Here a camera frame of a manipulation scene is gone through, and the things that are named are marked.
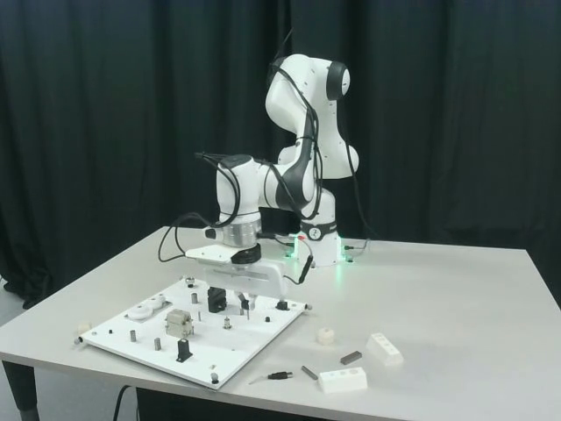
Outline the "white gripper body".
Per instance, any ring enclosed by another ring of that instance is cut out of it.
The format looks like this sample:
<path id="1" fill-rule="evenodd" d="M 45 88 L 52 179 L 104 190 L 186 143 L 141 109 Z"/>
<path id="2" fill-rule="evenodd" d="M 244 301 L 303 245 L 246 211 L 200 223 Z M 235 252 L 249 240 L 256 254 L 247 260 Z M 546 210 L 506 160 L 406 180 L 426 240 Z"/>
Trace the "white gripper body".
<path id="1" fill-rule="evenodd" d="M 203 280 L 213 288 L 271 298 L 285 298 L 288 281 L 282 262 L 262 259 L 251 264 L 204 262 Z"/>

